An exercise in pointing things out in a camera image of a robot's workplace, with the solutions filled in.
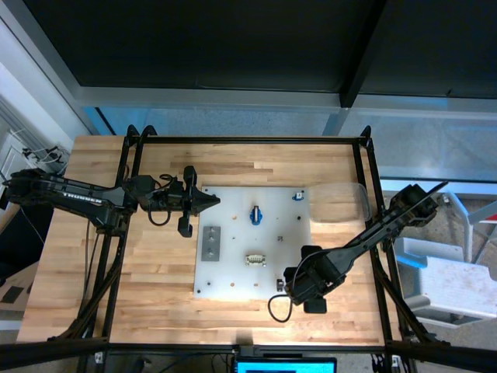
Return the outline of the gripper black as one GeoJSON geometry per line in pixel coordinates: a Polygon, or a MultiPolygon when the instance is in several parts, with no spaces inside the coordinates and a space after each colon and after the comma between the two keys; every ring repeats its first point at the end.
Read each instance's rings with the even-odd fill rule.
{"type": "Polygon", "coordinates": [[[178,232],[183,238],[191,238],[193,235],[193,226],[189,222],[193,200],[196,201],[193,205],[195,216],[218,205],[221,201],[215,194],[210,195],[197,188],[193,190],[196,181],[197,174],[194,167],[187,166],[183,170],[183,181],[178,181],[178,178],[174,177],[167,190],[167,212],[182,212],[182,216],[178,220],[178,232]]]}
{"type": "Polygon", "coordinates": [[[324,278],[316,269],[317,259],[323,254],[320,246],[303,246],[301,261],[289,268],[289,297],[294,306],[302,305],[307,314],[325,314],[327,304],[323,290],[324,278]]]}

